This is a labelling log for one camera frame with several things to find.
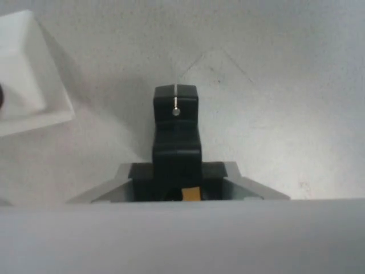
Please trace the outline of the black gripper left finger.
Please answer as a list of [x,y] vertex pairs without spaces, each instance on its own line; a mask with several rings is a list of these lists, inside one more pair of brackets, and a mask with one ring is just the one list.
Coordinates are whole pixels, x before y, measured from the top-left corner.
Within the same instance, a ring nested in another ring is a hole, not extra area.
[[147,164],[122,163],[113,179],[76,195],[68,203],[130,203],[151,200],[152,175]]

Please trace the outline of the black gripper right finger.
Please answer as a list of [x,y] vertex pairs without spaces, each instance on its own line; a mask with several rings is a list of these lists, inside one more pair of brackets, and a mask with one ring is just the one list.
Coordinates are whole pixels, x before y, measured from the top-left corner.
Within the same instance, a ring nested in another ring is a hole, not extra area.
[[202,200],[290,200],[273,188],[244,177],[236,162],[204,162]]

